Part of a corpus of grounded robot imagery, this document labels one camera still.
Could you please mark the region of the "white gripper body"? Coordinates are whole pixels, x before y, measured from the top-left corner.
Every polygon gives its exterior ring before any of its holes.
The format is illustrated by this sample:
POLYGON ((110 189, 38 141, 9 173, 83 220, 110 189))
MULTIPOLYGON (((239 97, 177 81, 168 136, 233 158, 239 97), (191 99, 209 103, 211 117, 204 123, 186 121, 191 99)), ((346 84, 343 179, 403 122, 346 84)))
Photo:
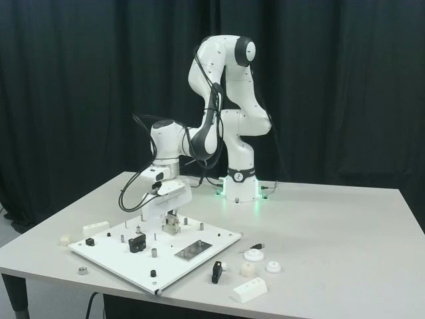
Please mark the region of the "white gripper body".
POLYGON ((146 193, 141 214, 146 221, 156 217, 164 217, 170 211, 178 211, 191 199, 192 191, 189 184, 162 184, 159 189, 146 193))

